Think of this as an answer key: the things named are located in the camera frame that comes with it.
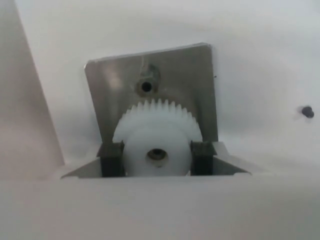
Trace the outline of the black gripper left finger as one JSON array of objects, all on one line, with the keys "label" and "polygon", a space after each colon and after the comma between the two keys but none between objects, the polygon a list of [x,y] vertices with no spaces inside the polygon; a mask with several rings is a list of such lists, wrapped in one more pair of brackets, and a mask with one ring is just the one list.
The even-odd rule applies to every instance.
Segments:
[{"label": "black gripper left finger", "polygon": [[120,142],[103,142],[95,157],[70,163],[59,171],[61,179],[121,178],[125,176],[124,147]]}]

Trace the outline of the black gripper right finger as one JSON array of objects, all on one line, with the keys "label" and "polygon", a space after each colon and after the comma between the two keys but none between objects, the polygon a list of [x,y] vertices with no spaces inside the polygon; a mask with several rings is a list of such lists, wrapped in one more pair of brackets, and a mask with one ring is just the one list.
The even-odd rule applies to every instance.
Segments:
[{"label": "black gripper right finger", "polygon": [[192,141],[191,176],[233,176],[235,174],[251,174],[245,167],[232,163],[230,155],[218,155],[213,142]]}]

